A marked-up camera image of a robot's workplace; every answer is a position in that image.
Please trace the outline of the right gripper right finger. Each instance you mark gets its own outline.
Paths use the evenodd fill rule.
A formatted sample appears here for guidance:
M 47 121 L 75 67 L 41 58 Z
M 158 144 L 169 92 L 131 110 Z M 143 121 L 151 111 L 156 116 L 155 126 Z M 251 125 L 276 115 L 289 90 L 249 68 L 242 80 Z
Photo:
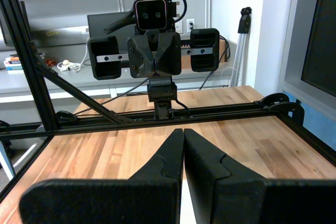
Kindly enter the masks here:
M 191 129 L 185 172 L 197 223 L 335 223 L 335 181 L 267 179 Z

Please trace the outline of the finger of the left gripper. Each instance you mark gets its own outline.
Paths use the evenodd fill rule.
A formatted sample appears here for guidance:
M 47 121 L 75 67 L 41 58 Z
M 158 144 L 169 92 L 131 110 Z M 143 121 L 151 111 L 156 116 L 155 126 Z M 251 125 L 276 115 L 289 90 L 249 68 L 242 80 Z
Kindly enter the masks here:
M 128 39 L 128 57 L 133 78 L 150 78 L 154 75 L 154 57 L 147 35 L 134 35 Z
M 179 75 L 181 71 L 180 35 L 176 32 L 160 33 L 155 54 L 155 72 L 159 75 Z

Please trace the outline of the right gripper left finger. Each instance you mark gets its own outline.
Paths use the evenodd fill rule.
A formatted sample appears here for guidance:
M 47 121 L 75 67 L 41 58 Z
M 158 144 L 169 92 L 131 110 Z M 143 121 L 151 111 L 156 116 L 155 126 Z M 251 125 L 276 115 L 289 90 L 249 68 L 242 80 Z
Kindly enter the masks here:
M 179 223 L 184 132 L 174 130 L 129 179 L 49 179 L 19 201 L 23 223 Z

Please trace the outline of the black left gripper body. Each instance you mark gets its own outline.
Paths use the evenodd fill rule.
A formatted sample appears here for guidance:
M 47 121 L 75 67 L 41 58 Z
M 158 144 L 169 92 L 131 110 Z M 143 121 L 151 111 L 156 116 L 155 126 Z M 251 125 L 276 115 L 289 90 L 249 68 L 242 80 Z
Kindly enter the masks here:
M 154 69 L 160 33 L 157 30 L 153 30 L 144 34 L 148 37 L 149 46 L 153 53 Z M 88 52 L 92 73 L 97 80 L 117 79 L 121 77 L 123 68 L 130 69 L 128 53 L 126 55 L 119 53 L 118 41 L 115 36 L 89 39 Z M 181 59 L 183 55 L 190 57 L 191 68 L 194 72 L 215 71 L 219 65 L 218 30 L 215 28 L 192 30 L 188 40 L 181 39 Z M 159 75 L 155 72 L 150 78 L 166 78 L 170 76 L 176 75 Z

